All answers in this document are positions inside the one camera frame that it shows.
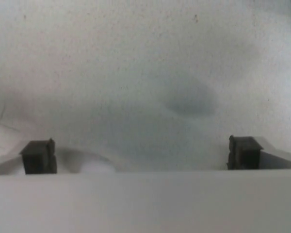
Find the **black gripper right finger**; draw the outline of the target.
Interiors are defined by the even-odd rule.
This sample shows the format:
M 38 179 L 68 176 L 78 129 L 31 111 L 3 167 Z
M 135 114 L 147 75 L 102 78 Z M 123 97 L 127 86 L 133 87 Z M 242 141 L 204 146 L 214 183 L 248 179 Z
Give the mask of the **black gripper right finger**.
M 291 169 L 291 153 L 275 148 L 264 137 L 229 137 L 229 170 Z

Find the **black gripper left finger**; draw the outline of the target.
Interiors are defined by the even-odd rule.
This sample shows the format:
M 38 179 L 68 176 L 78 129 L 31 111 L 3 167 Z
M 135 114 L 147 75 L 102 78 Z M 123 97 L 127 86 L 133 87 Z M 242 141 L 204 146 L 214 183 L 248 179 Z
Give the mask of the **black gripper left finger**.
M 57 173 L 55 141 L 20 141 L 0 156 L 0 175 L 45 175 Z

